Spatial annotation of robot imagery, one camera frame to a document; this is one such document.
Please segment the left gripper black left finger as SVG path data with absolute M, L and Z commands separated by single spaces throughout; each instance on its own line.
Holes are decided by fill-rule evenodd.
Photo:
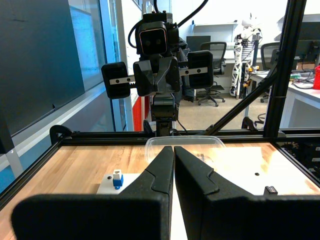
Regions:
M 119 194 L 40 194 L 11 214 L 18 240 L 168 240 L 174 152 L 164 147 Z

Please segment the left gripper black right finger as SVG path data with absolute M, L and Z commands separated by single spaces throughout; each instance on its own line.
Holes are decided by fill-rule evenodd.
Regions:
M 317 240 L 317 195 L 253 195 L 181 146 L 175 186 L 190 240 Z

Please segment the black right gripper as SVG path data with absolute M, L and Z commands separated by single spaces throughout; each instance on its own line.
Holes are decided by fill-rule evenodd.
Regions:
M 149 60 L 135 62 L 133 75 L 128 75 L 124 62 L 105 64 L 101 73 L 112 100 L 129 97 L 131 89 L 136 89 L 140 97 L 178 93 L 181 77 L 188 77 L 192 89 L 204 89 L 213 84 L 213 54 L 209 50 L 194 51 L 188 54 L 187 61 L 180 62 L 173 56 L 160 58 L 156 73 Z

